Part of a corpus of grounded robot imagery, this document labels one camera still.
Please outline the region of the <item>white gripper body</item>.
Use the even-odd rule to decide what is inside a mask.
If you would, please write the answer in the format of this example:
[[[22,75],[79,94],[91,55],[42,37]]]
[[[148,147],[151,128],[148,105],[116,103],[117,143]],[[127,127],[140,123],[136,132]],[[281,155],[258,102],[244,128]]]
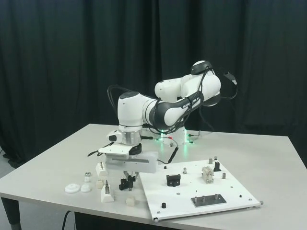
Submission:
[[[155,173],[157,160],[158,152],[156,151],[143,151],[137,155],[130,155],[128,159],[106,156],[106,168],[136,173]]]

